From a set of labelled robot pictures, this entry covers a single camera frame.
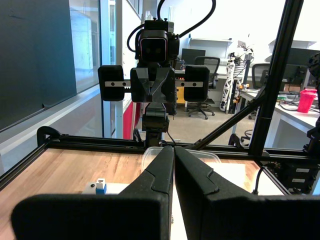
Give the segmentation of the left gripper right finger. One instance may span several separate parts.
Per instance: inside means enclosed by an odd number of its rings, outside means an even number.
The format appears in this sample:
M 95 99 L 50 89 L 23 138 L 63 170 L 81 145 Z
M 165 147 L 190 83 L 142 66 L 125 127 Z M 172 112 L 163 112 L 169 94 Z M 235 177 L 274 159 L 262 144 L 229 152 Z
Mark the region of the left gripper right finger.
M 319 197 L 254 195 L 185 148 L 174 152 L 175 187 L 188 239 L 319 239 Z

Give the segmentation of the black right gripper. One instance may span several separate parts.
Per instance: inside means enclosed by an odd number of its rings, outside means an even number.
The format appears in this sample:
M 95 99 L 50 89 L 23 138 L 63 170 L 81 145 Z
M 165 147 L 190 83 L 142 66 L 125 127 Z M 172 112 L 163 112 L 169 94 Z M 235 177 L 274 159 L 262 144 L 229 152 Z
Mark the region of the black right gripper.
M 176 101 L 176 88 L 184 88 L 187 102 L 202 102 L 207 99 L 210 71 L 204 65 L 189 65 L 184 73 L 176 73 L 172 67 L 137 67 L 130 70 L 129 79 L 124 79 L 121 65 L 103 65 L 98 68 L 100 94 L 103 101 L 122 101 L 125 93 L 131 94 L 135 103 L 169 103 Z

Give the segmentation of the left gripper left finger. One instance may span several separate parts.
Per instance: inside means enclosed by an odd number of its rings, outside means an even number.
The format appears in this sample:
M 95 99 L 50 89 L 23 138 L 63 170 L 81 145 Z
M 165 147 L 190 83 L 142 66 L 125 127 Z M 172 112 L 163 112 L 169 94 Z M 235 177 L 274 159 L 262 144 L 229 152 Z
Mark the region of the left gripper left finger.
M 174 150 L 164 147 L 118 194 L 39 194 L 11 213 L 18 240 L 168 240 Z

